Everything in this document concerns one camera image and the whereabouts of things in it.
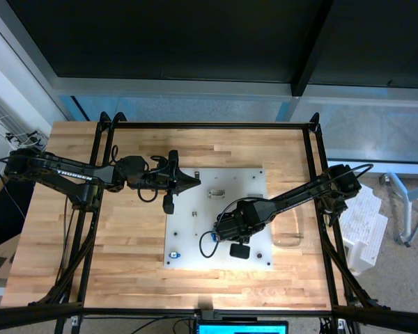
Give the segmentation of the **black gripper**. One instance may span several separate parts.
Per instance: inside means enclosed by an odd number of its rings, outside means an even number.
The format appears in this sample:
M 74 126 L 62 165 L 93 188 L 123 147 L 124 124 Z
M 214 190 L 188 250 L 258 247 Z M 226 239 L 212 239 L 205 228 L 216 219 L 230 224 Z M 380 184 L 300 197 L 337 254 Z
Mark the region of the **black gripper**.
M 255 208 L 237 208 L 217 216 L 215 237 L 218 242 L 230 241 L 229 255 L 249 259 L 249 240 L 262 230 L 262 223 Z
M 154 201 L 157 197 L 158 191 L 164 191 L 162 208 L 165 214 L 173 214 L 173 194 L 177 192 L 178 179 L 181 182 L 178 185 L 178 193 L 192 189 L 201 184 L 200 172 L 191 170 L 186 173 L 185 170 L 178 171 L 178 151 L 171 150 L 168 157 L 160 155 L 150 156 L 152 161 L 157 163 L 155 168 L 150 169 L 146 173 L 146 186 L 155 191 Z

